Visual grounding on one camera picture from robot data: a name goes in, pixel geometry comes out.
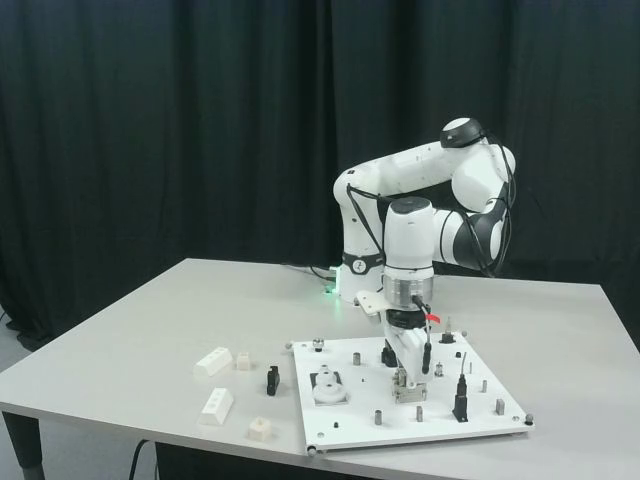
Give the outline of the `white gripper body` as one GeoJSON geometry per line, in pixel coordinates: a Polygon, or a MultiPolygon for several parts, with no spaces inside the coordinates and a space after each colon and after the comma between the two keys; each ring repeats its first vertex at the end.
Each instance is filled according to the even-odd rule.
{"type": "Polygon", "coordinates": [[[431,379],[431,354],[425,354],[429,337],[424,328],[386,327],[385,338],[405,371],[407,387],[415,388],[431,379]]]}

